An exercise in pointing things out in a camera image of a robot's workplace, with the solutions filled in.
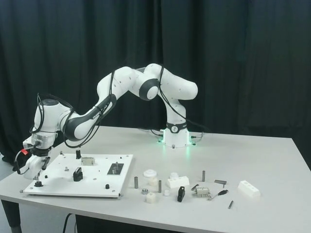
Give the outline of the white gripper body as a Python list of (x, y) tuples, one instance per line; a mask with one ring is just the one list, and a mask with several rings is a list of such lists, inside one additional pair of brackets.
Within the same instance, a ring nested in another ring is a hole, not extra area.
[(40, 172), (43, 166), (43, 158), (38, 156), (31, 156), (26, 162), (26, 172), (24, 178), (32, 180)]

